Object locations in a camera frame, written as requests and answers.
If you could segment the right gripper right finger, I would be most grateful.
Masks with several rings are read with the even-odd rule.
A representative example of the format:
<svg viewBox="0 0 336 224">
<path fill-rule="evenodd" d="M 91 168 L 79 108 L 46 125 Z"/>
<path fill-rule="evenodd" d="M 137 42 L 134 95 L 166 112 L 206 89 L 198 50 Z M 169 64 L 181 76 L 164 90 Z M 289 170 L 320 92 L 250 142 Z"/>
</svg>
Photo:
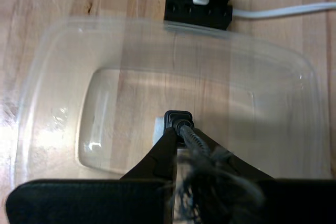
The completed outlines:
<svg viewBox="0 0 336 224">
<path fill-rule="evenodd" d="M 196 180 L 202 223 L 335 223 L 335 180 L 275 179 L 195 132 L 212 151 Z"/>
</svg>

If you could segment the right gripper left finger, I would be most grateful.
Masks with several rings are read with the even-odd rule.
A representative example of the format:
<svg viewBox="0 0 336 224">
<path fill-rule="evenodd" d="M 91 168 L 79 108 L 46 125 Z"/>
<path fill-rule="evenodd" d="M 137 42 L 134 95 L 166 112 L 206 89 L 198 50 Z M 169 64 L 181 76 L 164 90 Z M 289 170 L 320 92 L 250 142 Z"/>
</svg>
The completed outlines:
<svg viewBox="0 0 336 224">
<path fill-rule="evenodd" d="M 120 179 L 39 179 L 7 197 L 10 223 L 172 223 L 178 135 L 173 128 Z"/>
</svg>

